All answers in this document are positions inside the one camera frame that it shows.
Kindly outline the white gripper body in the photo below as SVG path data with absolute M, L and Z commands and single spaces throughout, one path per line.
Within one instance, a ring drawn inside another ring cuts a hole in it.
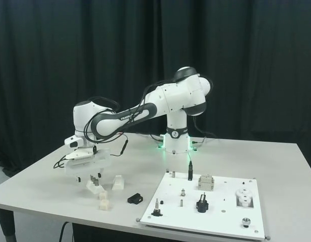
M 110 149 L 78 148 L 65 156 L 65 173 L 68 175 L 93 175 L 110 165 Z

